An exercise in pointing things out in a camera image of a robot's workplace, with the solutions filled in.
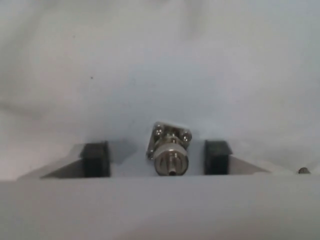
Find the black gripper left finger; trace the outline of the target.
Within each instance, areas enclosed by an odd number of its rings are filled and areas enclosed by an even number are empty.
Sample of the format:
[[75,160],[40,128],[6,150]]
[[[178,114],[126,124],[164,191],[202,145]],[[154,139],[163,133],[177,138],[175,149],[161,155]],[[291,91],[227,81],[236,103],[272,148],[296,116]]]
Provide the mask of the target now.
[[86,143],[78,159],[45,174],[43,178],[109,178],[111,157],[107,141]]

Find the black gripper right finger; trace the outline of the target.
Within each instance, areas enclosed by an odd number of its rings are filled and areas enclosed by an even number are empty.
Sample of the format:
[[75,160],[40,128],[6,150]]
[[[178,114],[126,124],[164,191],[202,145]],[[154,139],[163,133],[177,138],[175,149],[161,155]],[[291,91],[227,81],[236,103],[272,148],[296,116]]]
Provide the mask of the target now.
[[265,168],[234,157],[229,143],[220,139],[205,140],[203,172],[207,176],[270,173]]

